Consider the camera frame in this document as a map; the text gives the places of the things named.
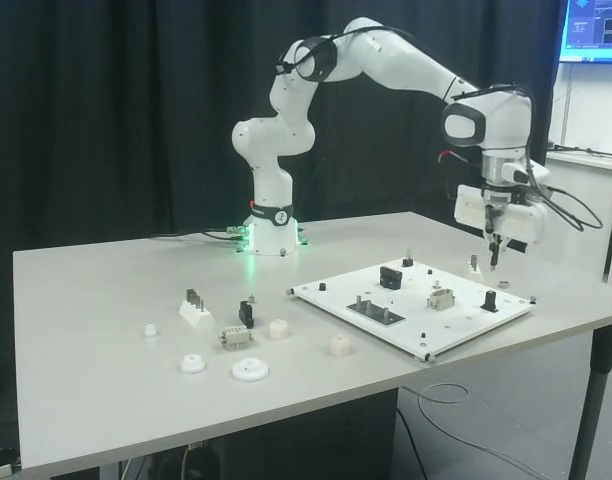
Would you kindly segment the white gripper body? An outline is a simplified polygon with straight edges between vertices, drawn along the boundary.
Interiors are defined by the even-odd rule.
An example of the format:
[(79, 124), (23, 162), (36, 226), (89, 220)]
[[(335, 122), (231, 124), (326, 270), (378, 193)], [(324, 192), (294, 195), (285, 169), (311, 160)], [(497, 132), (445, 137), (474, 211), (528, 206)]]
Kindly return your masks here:
[(502, 194), (467, 185), (460, 185), (454, 208), (454, 218), (461, 224), (497, 237), (533, 244), (542, 241), (547, 223), (547, 209), (537, 202), (518, 204), (502, 199)]

